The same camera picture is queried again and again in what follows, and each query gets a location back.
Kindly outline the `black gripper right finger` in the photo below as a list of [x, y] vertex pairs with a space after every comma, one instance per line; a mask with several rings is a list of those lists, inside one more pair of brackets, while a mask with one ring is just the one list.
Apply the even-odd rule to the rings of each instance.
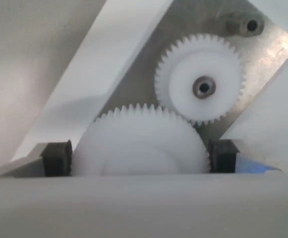
[[281, 169], [261, 161], [253, 147], [240, 139], [209, 139], [208, 153], [211, 173], [267, 173]]

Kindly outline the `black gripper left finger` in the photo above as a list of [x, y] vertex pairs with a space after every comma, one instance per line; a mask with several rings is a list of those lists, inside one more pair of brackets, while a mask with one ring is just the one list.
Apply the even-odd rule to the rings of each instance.
[[25, 157], [0, 167], [0, 178], [69, 177], [71, 141], [38, 143]]

